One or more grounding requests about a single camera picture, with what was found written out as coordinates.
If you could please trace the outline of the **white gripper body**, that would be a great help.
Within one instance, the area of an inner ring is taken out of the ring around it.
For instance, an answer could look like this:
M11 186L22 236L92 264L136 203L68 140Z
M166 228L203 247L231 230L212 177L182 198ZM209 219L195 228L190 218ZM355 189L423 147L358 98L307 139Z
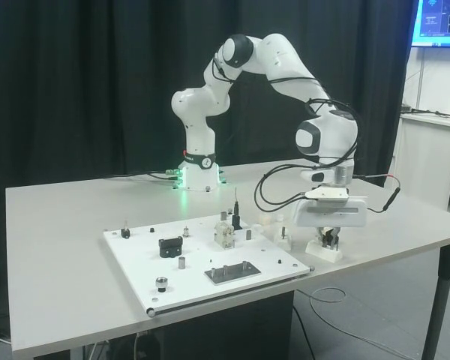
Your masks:
M367 221L367 197L351 196L346 201L303 199L292 210L297 227L363 227Z

